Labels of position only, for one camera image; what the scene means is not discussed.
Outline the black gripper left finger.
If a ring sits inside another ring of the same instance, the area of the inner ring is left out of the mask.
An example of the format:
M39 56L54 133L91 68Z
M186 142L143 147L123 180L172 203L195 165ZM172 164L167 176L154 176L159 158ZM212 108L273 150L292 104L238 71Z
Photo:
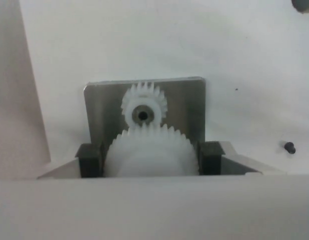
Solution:
M83 143L74 159L47 167L39 179L101 178L104 172L105 146L103 143Z

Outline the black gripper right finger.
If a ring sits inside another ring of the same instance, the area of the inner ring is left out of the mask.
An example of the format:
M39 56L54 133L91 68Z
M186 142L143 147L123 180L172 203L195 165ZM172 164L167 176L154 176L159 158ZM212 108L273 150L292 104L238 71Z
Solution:
M201 176L282 174L282 171L277 168L237 153L229 141L199 142L197 159Z

